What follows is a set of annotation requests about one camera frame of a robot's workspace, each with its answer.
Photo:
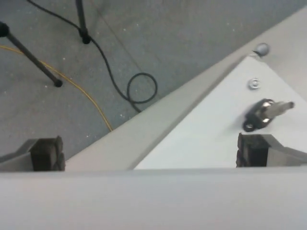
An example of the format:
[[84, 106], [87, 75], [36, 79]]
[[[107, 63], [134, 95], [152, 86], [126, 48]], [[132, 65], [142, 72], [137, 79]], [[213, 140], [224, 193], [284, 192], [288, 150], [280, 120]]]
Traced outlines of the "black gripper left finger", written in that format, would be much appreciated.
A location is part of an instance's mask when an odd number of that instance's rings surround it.
[[63, 140], [37, 138], [27, 140], [16, 152], [1, 155], [1, 172], [65, 171]]

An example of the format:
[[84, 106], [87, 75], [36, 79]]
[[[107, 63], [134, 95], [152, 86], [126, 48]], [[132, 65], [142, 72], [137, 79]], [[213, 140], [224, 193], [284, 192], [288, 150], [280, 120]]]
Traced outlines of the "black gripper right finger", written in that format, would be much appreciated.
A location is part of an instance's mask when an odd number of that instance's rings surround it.
[[239, 134], [236, 167], [306, 166], [307, 154], [283, 146], [273, 135]]

